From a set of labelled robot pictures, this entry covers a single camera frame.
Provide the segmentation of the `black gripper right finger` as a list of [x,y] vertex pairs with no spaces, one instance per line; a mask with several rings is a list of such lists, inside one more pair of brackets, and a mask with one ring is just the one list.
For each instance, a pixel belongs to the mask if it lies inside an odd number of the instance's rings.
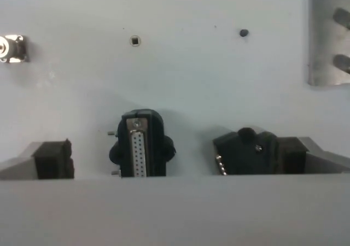
[[278,139],[279,174],[349,173],[349,158],[323,150],[310,137]]

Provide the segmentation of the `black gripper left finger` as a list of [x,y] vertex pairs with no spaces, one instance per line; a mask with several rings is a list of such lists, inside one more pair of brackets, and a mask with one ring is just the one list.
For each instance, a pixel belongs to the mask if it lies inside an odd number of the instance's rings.
[[72,143],[32,142],[18,156],[1,162],[2,180],[73,179]]

